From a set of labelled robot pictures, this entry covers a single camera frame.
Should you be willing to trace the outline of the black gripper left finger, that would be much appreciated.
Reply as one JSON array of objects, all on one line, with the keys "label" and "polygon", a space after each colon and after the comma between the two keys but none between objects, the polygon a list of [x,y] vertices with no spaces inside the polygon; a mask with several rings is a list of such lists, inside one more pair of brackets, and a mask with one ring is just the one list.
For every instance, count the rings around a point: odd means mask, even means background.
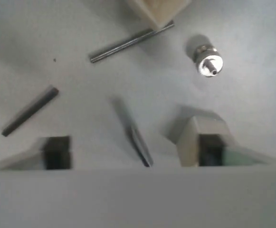
[{"label": "black gripper left finger", "polygon": [[41,137],[26,151],[0,161],[0,170],[70,170],[71,136]]}]

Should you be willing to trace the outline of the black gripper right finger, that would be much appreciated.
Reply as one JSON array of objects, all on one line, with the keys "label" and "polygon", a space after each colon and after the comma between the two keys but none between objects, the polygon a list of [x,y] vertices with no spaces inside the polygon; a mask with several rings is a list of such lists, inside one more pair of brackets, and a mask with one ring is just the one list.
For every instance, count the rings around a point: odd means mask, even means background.
[{"label": "black gripper right finger", "polygon": [[199,135],[199,166],[272,165],[275,160],[222,134]]}]

